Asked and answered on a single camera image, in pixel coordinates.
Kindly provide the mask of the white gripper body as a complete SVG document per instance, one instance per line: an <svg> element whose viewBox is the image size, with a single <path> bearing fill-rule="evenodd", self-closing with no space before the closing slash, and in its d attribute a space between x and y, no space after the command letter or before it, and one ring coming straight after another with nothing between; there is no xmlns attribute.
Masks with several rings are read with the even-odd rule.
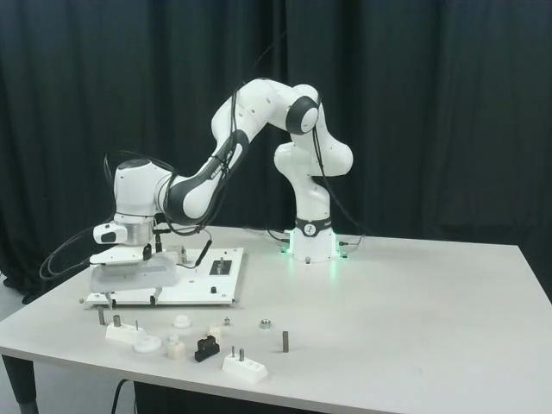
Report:
<svg viewBox="0 0 552 414"><path fill-rule="evenodd" d="M105 254L91 257L90 288L95 293L162 288L178 282L178 256L154 253L149 260L112 260Z"/></svg>

